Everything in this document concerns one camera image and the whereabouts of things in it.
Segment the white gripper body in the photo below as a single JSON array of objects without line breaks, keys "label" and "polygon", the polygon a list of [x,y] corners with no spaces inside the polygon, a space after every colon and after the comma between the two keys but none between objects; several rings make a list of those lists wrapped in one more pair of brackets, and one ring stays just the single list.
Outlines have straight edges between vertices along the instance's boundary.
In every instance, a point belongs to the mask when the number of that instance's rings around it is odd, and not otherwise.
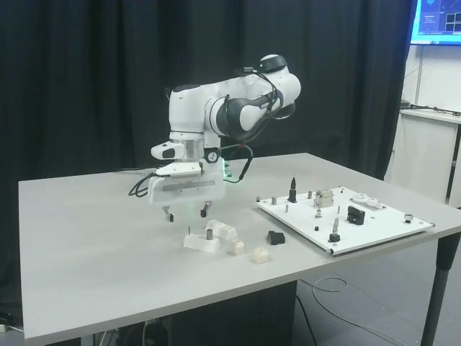
[{"label": "white gripper body", "polygon": [[222,174],[193,177],[152,177],[148,181],[148,202],[157,206],[208,202],[225,195]]}]

